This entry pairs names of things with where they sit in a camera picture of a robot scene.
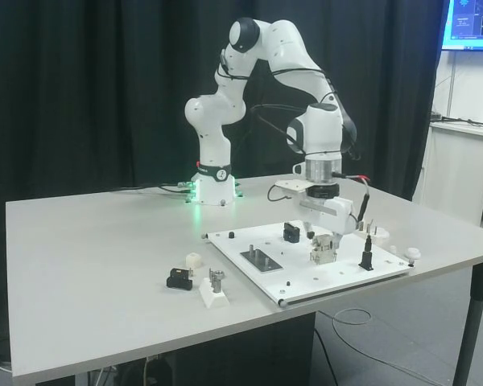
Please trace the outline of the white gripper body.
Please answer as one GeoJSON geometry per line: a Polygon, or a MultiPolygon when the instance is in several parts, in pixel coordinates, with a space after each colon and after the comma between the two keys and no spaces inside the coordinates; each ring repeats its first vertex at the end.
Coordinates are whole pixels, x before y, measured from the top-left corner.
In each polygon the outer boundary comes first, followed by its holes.
{"type": "Polygon", "coordinates": [[[333,234],[345,236],[353,233],[357,227],[357,220],[353,214],[353,202],[348,199],[306,197],[299,201],[299,211],[305,222],[333,234]]]}

